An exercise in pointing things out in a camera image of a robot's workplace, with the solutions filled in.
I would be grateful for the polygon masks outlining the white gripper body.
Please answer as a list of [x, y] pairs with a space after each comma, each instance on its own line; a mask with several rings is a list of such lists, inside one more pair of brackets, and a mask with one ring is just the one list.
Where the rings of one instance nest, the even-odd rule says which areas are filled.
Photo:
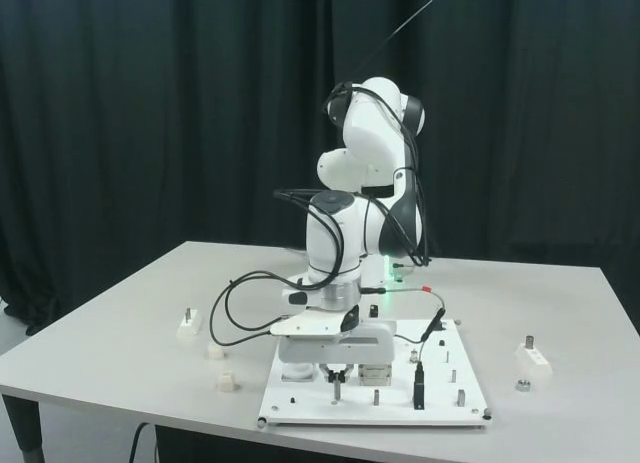
[[283, 363], [390, 364], [396, 330], [394, 320], [367, 319], [340, 336], [282, 337], [277, 354]]

